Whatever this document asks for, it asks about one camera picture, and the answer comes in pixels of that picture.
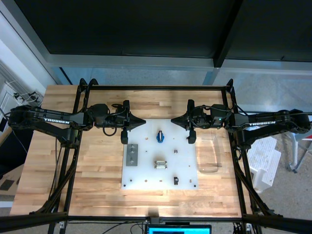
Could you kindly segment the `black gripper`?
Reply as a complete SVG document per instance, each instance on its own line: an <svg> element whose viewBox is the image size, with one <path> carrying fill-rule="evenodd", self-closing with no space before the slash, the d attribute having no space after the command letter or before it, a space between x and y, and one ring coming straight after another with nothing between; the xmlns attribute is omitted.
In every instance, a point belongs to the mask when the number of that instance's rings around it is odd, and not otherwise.
<svg viewBox="0 0 312 234"><path fill-rule="evenodd" d="M122 144L128 144L128 128L133 130L146 123L144 119L134 116L130 112L130 101L125 100L123 104L114 104L116 108L115 114L115 127L121 129L120 140Z"/></svg>
<svg viewBox="0 0 312 234"><path fill-rule="evenodd" d="M179 117L171 119L171 123L182 127L185 130L188 129L189 122L189 144L194 144L196 141L195 128L204 130L210 128L210 115L206 114L204 110L209 111L210 107L206 105L195 107L195 102L192 99L189 99L187 104L187 112Z"/></svg>

